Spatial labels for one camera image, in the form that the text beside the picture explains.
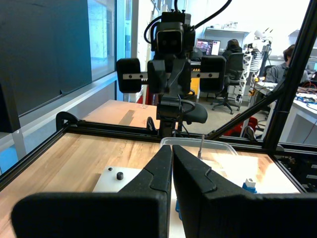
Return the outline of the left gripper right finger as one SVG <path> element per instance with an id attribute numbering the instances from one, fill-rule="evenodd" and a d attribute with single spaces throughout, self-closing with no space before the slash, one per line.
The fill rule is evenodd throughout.
<path id="1" fill-rule="evenodd" d="M 188 238 L 314 238 L 314 193 L 253 194 L 179 145 L 173 180 Z"/>

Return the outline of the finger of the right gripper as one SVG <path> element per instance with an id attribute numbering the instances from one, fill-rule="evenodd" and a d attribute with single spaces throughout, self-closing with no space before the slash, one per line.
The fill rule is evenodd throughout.
<path id="1" fill-rule="evenodd" d="M 147 70 L 149 91 L 154 94 L 164 94 L 167 86 L 164 60 L 148 61 Z"/>
<path id="2" fill-rule="evenodd" d="M 188 59 L 175 59 L 167 83 L 168 95 L 185 95 L 190 92 L 191 63 Z"/>

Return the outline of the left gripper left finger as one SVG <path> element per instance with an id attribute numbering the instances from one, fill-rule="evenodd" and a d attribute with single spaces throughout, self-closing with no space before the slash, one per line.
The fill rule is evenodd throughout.
<path id="1" fill-rule="evenodd" d="M 165 145 L 117 193 L 36 193 L 18 201 L 18 238 L 166 238 L 172 150 Z"/>

